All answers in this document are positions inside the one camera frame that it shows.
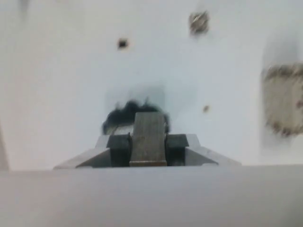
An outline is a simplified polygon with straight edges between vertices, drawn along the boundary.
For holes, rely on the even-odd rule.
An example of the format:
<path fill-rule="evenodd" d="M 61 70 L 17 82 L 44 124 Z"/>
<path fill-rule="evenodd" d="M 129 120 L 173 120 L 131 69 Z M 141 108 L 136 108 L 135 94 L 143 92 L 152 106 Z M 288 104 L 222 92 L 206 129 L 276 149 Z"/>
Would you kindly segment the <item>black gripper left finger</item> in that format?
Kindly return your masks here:
<path fill-rule="evenodd" d="M 96 146 L 64 161 L 54 169 L 129 167 L 131 134 L 101 135 Z"/>

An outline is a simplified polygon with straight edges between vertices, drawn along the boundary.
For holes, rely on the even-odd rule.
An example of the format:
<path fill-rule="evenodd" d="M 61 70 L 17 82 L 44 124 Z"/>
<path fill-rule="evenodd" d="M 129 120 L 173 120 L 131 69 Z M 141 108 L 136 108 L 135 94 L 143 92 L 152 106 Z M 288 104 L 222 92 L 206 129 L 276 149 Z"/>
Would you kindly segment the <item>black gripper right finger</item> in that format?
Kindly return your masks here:
<path fill-rule="evenodd" d="M 203 147 L 195 134 L 168 134 L 166 160 L 169 166 L 240 166 L 241 163 Z"/>

